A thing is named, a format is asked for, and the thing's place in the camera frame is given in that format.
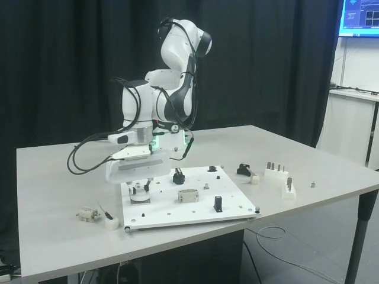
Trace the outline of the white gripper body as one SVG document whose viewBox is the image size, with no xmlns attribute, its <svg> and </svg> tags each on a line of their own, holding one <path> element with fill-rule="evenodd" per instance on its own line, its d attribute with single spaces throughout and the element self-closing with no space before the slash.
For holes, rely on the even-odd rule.
<svg viewBox="0 0 379 284">
<path fill-rule="evenodd" d="M 120 184 L 167 175 L 170 171 L 169 153 L 156 151 L 141 159 L 109 162 L 106 166 L 106 180 Z"/>
</svg>

